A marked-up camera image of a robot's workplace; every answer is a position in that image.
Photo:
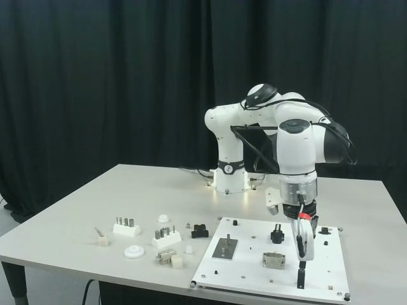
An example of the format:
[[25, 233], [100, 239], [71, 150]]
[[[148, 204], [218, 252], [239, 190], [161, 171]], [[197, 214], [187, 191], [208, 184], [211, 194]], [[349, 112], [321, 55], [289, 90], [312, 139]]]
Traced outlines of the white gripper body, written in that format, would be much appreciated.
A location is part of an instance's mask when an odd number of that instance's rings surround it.
[[291, 219], [291, 230], [299, 261], [312, 261], [315, 256], [315, 221], [306, 219]]

